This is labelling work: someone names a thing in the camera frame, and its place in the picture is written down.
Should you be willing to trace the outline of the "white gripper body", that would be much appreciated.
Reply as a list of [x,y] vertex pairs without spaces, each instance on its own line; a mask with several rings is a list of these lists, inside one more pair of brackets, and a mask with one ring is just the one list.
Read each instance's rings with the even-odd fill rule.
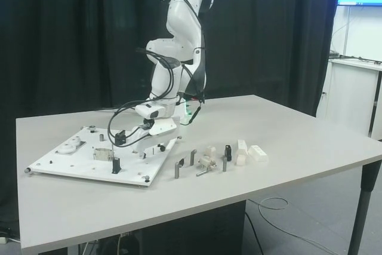
[[128,138],[128,146],[133,150],[134,153],[137,153],[141,150],[152,148],[157,145],[167,144],[178,136],[178,126],[175,128],[165,131],[163,133],[151,135],[150,128],[148,125],[138,126],[131,137]]

